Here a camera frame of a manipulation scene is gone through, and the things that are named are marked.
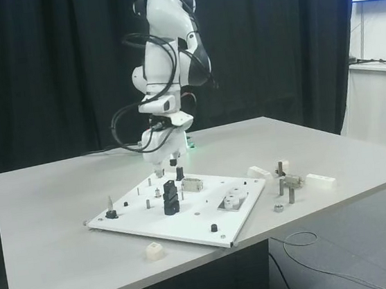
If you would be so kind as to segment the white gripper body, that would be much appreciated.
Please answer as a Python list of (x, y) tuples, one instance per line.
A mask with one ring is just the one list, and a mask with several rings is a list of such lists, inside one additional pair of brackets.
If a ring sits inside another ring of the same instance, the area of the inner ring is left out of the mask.
[(146, 130), (141, 137), (144, 159), (175, 157), (185, 153), (184, 133), (179, 128), (166, 128), (151, 132)]

